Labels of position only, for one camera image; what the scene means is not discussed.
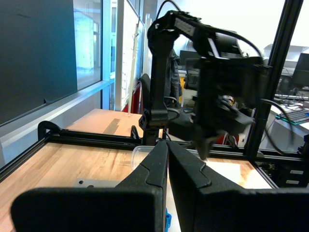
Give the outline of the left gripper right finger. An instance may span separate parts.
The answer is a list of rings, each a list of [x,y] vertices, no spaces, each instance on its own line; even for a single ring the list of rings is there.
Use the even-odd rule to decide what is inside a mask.
[[[309,192],[245,189],[175,142],[169,179],[183,232],[306,232]]]

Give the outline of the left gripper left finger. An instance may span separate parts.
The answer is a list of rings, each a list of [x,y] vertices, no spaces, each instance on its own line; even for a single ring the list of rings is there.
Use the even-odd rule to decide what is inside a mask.
[[[163,232],[168,146],[158,142],[113,188],[34,188],[11,206],[18,232]]]

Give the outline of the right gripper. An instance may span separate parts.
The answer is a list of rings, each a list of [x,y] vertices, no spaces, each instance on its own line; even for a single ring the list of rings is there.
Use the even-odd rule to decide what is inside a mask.
[[[265,92],[269,66],[261,57],[201,58],[194,68],[199,70],[194,125],[196,148],[201,160],[209,157],[214,133],[242,133],[255,123],[251,116],[228,105],[230,96],[243,107],[256,108]]]

